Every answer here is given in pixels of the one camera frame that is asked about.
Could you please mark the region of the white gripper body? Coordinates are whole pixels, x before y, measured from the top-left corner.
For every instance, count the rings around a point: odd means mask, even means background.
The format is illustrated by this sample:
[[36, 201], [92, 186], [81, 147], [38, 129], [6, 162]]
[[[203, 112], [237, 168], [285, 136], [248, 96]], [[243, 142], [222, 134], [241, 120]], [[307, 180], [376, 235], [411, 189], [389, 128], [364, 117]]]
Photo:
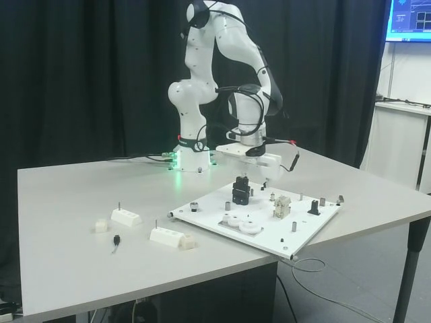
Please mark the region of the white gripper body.
[[281, 177], [281, 157], [271, 153], [265, 153], [259, 157], [246, 155], [233, 157], [240, 172], [247, 176], [264, 179], [279, 179]]

